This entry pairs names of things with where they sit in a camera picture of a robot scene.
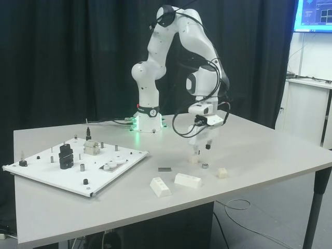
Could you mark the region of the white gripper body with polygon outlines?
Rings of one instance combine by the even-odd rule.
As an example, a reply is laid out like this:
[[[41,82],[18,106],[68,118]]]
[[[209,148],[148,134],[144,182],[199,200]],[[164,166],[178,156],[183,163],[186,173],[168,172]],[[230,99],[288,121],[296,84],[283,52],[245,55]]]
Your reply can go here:
[[[208,141],[211,141],[212,144],[213,139],[219,135],[220,127],[211,126],[206,128],[205,126],[190,125],[188,132],[187,137],[189,138],[189,145],[205,146]]]

